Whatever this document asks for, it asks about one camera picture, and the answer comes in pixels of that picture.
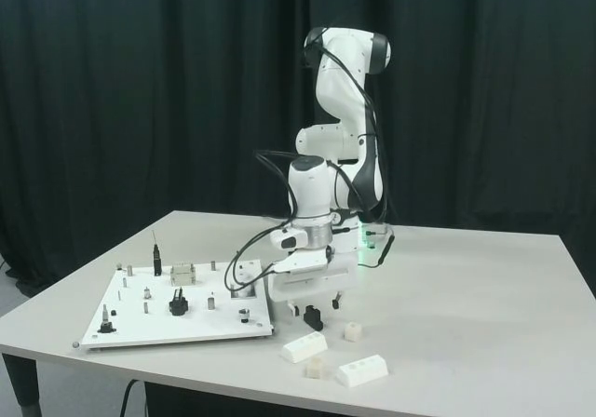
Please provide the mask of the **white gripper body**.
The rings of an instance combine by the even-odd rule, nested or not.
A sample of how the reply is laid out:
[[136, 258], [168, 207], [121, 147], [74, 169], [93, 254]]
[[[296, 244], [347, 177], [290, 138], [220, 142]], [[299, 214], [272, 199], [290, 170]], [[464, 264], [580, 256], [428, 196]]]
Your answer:
[[269, 277], [268, 293], [274, 302], [297, 301], [306, 297], [343, 292], [358, 284], [358, 256], [340, 254], [324, 268]]

